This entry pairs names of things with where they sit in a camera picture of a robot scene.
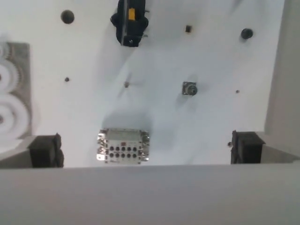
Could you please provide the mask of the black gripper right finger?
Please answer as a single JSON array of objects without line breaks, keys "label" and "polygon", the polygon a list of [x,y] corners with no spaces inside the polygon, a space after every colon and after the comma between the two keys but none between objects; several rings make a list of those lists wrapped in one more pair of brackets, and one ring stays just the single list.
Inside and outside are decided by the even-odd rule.
[{"label": "black gripper right finger", "polygon": [[231,164],[288,164],[300,161],[300,151],[264,132],[232,132]]}]

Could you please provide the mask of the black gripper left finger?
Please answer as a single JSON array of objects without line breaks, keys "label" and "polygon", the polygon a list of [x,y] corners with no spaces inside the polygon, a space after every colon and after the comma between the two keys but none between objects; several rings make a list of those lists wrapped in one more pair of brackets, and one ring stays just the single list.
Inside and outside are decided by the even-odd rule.
[{"label": "black gripper left finger", "polygon": [[63,168],[61,136],[33,135],[0,154],[1,168]]}]

